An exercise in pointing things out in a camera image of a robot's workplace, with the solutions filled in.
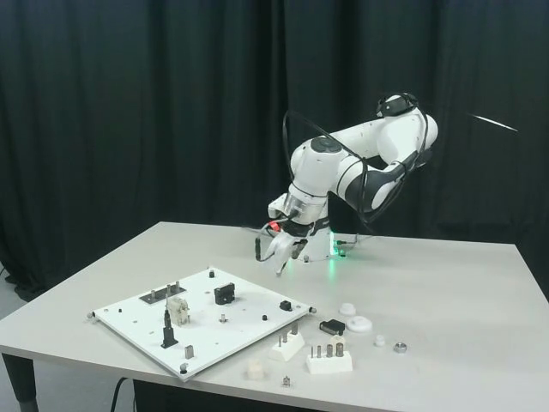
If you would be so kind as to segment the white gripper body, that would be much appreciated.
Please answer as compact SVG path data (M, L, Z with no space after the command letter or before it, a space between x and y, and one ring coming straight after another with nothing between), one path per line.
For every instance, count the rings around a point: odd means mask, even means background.
M267 268L280 275L284 270L287 261L291 258L293 247L297 242L297 238L288 233L279 233L269 244L266 251Z

